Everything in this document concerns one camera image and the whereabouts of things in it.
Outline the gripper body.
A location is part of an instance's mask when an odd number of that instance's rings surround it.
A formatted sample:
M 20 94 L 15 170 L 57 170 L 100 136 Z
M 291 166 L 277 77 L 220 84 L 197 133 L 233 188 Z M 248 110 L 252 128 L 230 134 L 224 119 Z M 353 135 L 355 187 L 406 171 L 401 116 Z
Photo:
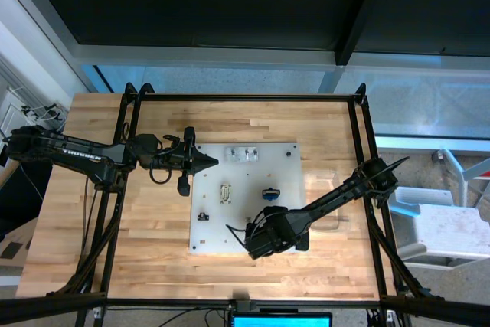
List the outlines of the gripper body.
M 269 257 L 273 254 L 283 253 L 290 248 L 306 252 L 309 250 L 310 236 L 303 234 L 292 241 L 270 240 L 266 235 L 260 235 L 253 239 L 247 238 L 245 243 L 247 253 L 253 260 L 261 257 Z
M 164 135 L 163 139 L 169 141 L 170 146 L 163 149 L 161 154 L 162 167 L 169 172 L 169 175 L 172 175 L 172 172 L 176 170 L 181 172 L 181 176 L 178 178 L 177 190 L 181 196 L 188 197 L 191 191 L 188 176 L 191 174 L 194 160 L 194 127 L 186 127 L 182 139 L 170 134 Z

